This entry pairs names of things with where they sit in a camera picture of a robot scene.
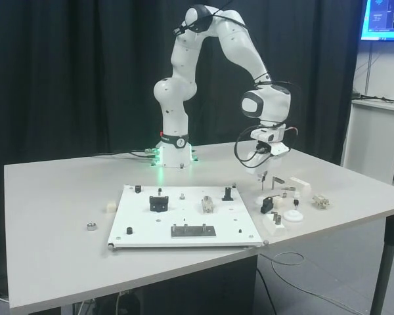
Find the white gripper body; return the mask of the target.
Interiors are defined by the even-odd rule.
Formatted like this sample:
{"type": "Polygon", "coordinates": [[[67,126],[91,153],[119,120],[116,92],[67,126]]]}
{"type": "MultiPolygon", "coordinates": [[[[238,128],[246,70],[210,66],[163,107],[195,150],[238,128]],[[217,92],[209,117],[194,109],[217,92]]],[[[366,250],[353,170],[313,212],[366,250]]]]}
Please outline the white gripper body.
{"type": "Polygon", "coordinates": [[[270,153],[259,154],[256,151],[251,151],[248,153],[246,160],[244,162],[246,172],[255,176],[257,174],[262,176],[265,171],[268,172],[276,167],[276,158],[270,153]]]}

